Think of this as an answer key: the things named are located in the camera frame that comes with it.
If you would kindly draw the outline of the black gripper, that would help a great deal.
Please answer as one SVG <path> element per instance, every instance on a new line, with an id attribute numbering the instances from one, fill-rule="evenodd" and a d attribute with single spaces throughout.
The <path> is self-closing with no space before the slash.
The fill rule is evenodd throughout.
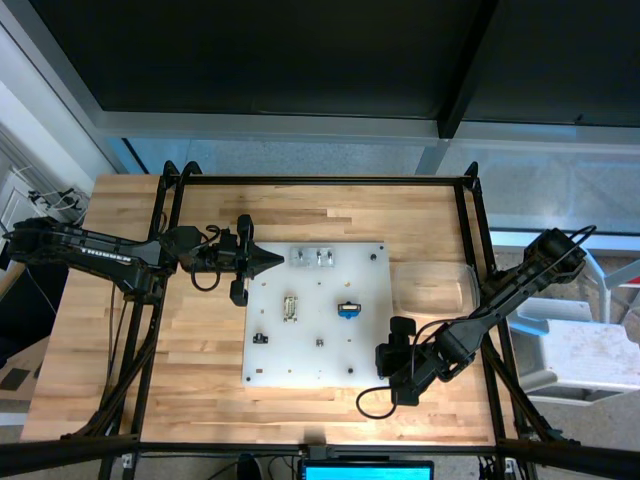
<path id="1" fill-rule="evenodd" d="M 395 403 L 417 406 L 421 395 L 414 374 L 422 363 L 421 347 L 413 345 L 416 334 L 413 319 L 394 316 L 390 320 L 390 344 L 379 344 L 375 349 L 377 375 L 380 380 L 390 379 Z"/>
<path id="2" fill-rule="evenodd" d="M 201 292 L 211 292 L 219 286 L 223 273 L 234 274 L 235 279 L 230 284 L 230 299 L 235 306 L 246 306 L 248 291 L 245 283 L 249 277 L 250 246 L 252 245 L 252 258 L 260 260 L 252 266 L 253 278 L 283 264 L 284 257 L 265 250 L 256 243 L 252 244 L 254 224 L 247 214 L 238 217 L 235 234 L 232 234 L 229 228 L 220 229 L 216 225 L 208 225 L 207 230 L 212 232 L 213 236 L 198 249 L 194 275 L 212 273 L 215 280 L 211 286 L 204 287 L 194 278 L 194 287 Z"/>

